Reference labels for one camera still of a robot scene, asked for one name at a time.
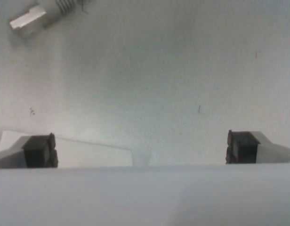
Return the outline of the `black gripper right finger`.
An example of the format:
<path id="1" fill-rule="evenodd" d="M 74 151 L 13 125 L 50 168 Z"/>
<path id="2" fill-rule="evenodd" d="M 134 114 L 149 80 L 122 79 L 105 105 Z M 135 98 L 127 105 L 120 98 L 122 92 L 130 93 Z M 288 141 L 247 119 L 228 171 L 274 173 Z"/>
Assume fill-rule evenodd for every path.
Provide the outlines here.
<path id="1" fill-rule="evenodd" d="M 226 164 L 290 162 L 290 148 L 271 142 L 260 131 L 229 130 L 227 145 Z"/>

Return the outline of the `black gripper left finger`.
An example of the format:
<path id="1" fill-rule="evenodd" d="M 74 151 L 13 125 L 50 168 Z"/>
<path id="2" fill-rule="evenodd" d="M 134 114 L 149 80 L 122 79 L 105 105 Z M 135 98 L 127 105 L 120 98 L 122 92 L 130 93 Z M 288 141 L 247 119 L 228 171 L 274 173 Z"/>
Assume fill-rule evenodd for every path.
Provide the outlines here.
<path id="1" fill-rule="evenodd" d="M 0 151 L 0 169 L 57 168 L 55 135 L 21 136 Z"/>

